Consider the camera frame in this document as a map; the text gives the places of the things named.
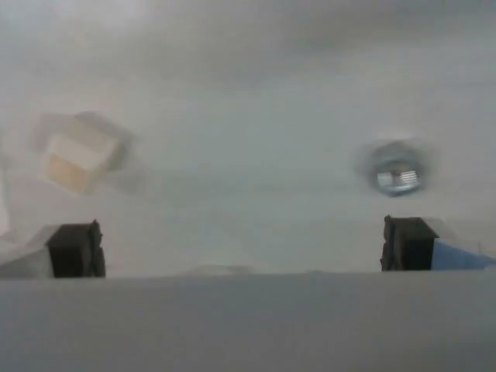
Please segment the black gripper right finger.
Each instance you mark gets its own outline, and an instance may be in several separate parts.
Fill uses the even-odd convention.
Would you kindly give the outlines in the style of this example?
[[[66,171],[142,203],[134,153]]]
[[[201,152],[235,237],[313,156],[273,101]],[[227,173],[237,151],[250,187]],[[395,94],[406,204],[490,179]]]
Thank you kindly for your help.
[[[440,219],[384,217],[382,271],[484,270],[495,254],[461,239]]]

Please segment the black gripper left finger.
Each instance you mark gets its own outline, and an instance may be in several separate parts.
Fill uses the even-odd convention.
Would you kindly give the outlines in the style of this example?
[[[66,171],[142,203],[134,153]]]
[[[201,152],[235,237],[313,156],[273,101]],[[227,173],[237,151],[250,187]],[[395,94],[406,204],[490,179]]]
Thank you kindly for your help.
[[[102,237],[97,220],[45,226],[24,246],[1,255],[1,277],[104,277]]]

